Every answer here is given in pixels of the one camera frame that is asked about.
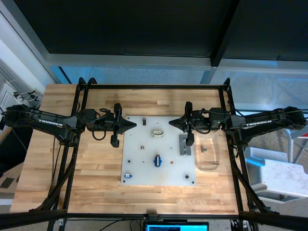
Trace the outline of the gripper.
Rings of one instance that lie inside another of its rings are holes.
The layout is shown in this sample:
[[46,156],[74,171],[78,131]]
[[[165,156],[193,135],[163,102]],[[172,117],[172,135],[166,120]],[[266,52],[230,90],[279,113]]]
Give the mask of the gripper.
[[97,118],[99,131],[103,131],[104,135],[102,138],[98,138],[98,141],[102,141],[106,137],[106,133],[108,131],[113,132],[111,136],[110,144],[114,148],[119,147],[119,139],[118,134],[123,134],[124,132],[135,128],[137,125],[134,122],[124,119],[122,116],[122,107],[119,103],[114,105],[114,112],[111,113],[110,110],[106,108],[100,108],[100,112],[104,112],[105,114]]
[[200,134],[209,133],[209,126],[205,122],[202,111],[194,111],[192,107],[193,104],[191,102],[186,102],[185,114],[182,117],[169,121],[169,125],[181,130],[183,133],[187,133],[186,146],[194,144],[193,131],[197,131]]

